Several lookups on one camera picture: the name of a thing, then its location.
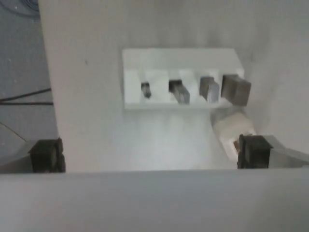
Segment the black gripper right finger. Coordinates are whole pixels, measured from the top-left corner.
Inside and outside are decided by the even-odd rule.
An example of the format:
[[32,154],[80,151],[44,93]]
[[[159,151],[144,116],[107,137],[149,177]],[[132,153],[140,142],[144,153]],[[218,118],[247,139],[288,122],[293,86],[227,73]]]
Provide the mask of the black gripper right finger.
[[240,135],[238,169],[301,168],[302,153],[285,147],[273,135]]

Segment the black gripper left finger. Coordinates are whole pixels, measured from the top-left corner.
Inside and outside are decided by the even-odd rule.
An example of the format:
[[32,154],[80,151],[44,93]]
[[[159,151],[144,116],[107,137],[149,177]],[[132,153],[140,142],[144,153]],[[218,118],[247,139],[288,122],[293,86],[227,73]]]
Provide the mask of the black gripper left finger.
[[1,158],[3,174],[65,173],[61,138],[26,142],[17,152]]

